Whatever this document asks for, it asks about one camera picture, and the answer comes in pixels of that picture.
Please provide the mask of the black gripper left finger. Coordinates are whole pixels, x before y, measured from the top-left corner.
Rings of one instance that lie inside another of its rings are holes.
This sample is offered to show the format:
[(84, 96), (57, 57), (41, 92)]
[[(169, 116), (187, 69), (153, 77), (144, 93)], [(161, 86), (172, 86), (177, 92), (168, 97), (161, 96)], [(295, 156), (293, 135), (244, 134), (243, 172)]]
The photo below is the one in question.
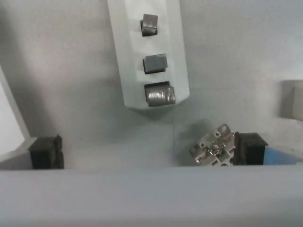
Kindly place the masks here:
[(63, 139), (56, 136), (31, 137), (14, 151), (0, 156), (1, 170), (64, 169)]

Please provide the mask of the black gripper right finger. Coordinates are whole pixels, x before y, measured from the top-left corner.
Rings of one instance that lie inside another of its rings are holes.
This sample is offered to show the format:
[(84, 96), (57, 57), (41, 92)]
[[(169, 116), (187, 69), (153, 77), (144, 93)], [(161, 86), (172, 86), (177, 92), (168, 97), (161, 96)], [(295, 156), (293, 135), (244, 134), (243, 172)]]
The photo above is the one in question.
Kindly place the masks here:
[(287, 152), (285, 148), (274, 148), (258, 133), (239, 133), (234, 136), (235, 166), (277, 166), (296, 165), (298, 156)]

